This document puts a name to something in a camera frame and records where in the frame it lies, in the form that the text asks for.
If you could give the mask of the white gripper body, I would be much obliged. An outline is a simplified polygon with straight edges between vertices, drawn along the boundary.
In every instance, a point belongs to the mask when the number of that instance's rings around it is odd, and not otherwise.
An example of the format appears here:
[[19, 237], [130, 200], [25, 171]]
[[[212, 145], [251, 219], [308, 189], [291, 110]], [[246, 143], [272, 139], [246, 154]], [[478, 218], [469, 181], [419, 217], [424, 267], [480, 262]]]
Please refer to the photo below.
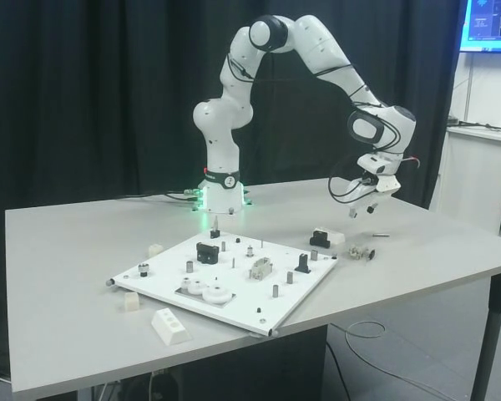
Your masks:
[[376, 190], [377, 182], [366, 178], [352, 180], [343, 196], [343, 203], [350, 208], [375, 207], [381, 203], [381, 194]]

